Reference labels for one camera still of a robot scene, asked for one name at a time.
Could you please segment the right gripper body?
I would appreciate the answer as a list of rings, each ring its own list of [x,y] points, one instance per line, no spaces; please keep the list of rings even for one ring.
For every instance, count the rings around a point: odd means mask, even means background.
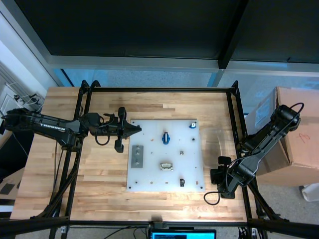
[[[228,189],[226,184],[228,179],[227,166],[218,166],[216,169],[210,169],[210,181],[212,185],[217,186],[217,192],[221,198],[235,199],[235,192]]]

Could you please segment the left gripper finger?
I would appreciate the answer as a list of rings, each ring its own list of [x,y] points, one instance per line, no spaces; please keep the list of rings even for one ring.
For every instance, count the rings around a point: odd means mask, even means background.
[[[125,129],[124,130],[124,139],[127,139],[128,137],[130,137],[133,134],[136,134],[138,132],[142,131],[141,128],[131,128],[131,129]]]
[[[139,125],[130,124],[126,119],[124,120],[124,129],[142,129]]]

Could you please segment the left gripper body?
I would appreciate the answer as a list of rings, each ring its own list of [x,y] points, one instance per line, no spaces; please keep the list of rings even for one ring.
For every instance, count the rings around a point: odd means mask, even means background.
[[[118,118],[119,121],[117,123],[117,140],[115,141],[115,150],[117,152],[124,152],[124,145],[122,144],[122,140],[127,138],[126,133],[126,118],[127,112],[124,107],[120,107],[118,110]]]

